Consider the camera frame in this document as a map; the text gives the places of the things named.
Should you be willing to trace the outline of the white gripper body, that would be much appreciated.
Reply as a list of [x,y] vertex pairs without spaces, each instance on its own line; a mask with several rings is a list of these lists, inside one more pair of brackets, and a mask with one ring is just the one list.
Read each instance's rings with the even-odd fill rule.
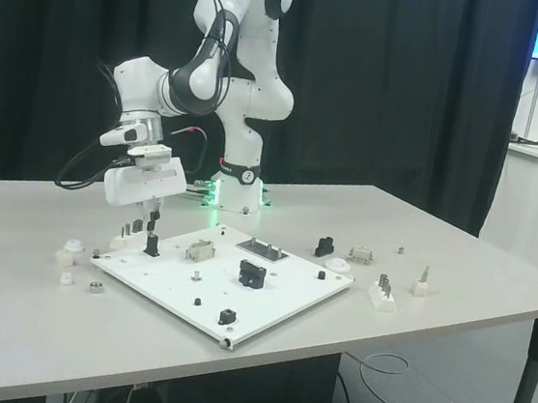
[[157,201],[185,189],[184,169],[177,161],[155,167],[117,167],[104,175],[106,201],[115,207]]

